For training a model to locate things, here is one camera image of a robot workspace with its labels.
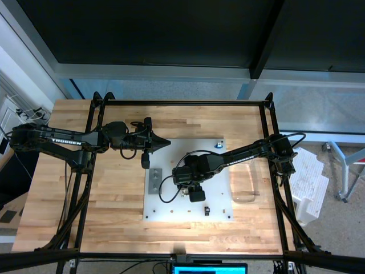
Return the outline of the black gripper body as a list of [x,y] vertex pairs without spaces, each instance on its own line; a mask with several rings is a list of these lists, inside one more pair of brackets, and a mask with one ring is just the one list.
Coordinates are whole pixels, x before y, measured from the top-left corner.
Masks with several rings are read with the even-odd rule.
[[191,203],[203,202],[206,199],[205,191],[200,184],[180,185],[179,189],[183,196],[188,196]]
[[136,151],[142,151],[141,166],[143,169],[150,168],[149,153],[152,149],[152,118],[146,117],[143,122],[133,122],[136,127],[133,133],[133,144]]

